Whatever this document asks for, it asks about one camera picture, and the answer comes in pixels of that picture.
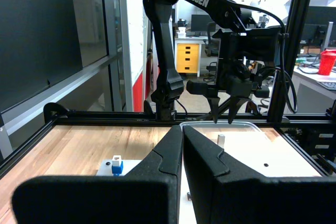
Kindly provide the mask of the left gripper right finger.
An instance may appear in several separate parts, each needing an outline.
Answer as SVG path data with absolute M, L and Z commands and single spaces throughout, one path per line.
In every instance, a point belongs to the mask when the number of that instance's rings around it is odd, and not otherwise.
M 198 223 L 335 223 L 334 177 L 266 177 L 191 126 L 183 139 Z

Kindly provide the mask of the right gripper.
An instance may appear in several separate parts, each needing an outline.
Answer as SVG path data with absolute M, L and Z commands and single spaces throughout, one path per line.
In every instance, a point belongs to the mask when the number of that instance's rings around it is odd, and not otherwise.
M 268 74 L 273 72 L 267 70 L 265 74 L 261 70 L 252 73 L 246 66 L 241 63 L 235 63 L 230 67 L 223 67 L 217 71 L 214 84 L 205 82 L 188 81 L 186 89 L 190 94 L 203 95 L 208 99 L 210 106 L 210 115 L 214 123 L 218 121 L 218 107 L 220 98 L 218 94 L 225 92 L 229 94 L 229 113 L 228 123 L 232 124 L 237 112 L 246 102 L 250 101 L 249 96 L 253 94 L 257 98 L 267 98 L 270 90 L 263 81 Z

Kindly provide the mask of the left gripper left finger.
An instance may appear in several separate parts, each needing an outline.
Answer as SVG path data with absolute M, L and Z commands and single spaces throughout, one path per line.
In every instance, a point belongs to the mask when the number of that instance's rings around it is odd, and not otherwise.
M 39 176 L 12 196 L 18 223 L 178 223 L 183 138 L 176 125 L 126 175 Z

